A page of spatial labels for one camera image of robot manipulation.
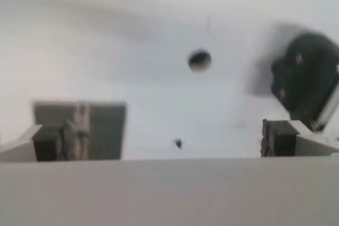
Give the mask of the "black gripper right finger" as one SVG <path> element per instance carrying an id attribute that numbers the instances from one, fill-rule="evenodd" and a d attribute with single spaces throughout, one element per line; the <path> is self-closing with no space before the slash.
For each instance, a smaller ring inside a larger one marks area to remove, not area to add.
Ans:
<path id="1" fill-rule="evenodd" d="M 262 157 L 312 157 L 338 155 L 338 141 L 314 133 L 301 121 L 263 120 Z"/>

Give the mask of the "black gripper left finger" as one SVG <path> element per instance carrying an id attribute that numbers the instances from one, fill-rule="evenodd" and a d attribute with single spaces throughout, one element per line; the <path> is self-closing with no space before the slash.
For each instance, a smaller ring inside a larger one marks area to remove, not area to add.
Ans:
<path id="1" fill-rule="evenodd" d="M 17 139 L 1 145 L 1 162 L 76 160 L 74 141 L 74 129 L 67 124 L 36 124 Z"/>

